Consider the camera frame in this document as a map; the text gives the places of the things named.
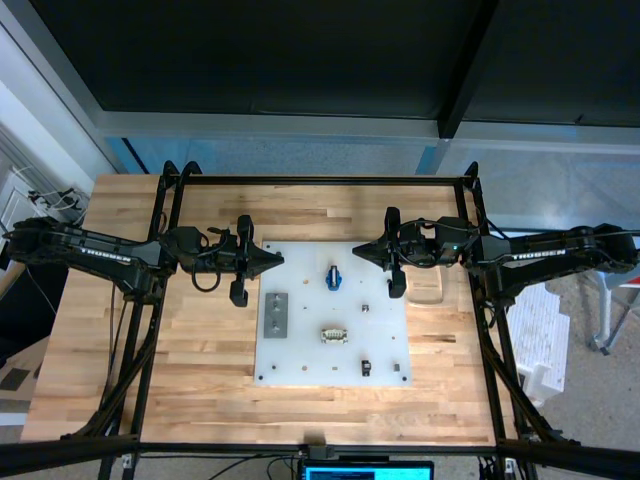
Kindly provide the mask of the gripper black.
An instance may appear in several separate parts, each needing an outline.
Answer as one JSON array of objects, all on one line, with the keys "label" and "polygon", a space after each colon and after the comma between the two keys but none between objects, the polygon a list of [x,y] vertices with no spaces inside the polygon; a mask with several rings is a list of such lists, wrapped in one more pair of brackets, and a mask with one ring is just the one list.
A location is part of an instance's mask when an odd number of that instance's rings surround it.
[{"label": "gripper black", "polygon": [[[245,280],[249,276],[249,262],[253,242],[254,224],[249,215],[241,215],[237,219],[236,233],[228,233],[225,245],[219,252],[219,272],[233,274],[235,279],[230,284],[229,298],[235,307],[246,307],[248,292]],[[256,274],[278,267],[284,263],[281,248],[273,242],[263,242],[257,246],[257,256],[260,258],[256,265]]]},{"label": "gripper black", "polygon": [[423,230],[431,230],[433,226],[424,219],[401,222],[400,210],[388,207],[384,217],[383,262],[382,241],[380,239],[364,243],[352,248],[354,255],[365,260],[391,277],[387,280],[388,293],[391,299],[401,298],[407,288],[406,274],[403,266],[415,268],[431,268],[435,265],[435,254],[427,245]]}]

